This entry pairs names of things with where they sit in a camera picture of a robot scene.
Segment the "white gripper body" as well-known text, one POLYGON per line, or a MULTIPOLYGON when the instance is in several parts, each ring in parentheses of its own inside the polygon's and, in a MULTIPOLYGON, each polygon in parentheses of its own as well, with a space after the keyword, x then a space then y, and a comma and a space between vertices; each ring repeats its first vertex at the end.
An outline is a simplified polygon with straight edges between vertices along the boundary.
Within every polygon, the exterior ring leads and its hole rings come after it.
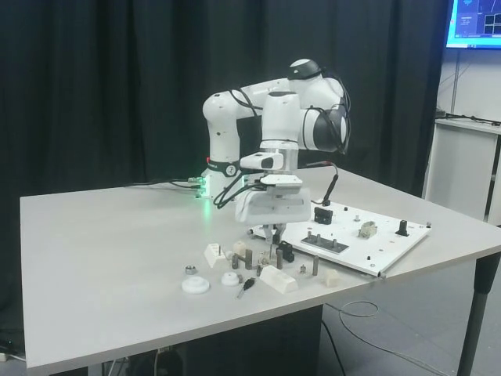
POLYGON ((281 197, 265 191, 244 193, 236 202, 235 220, 248 226, 304 222, 311 216, 310 189, 281 197))

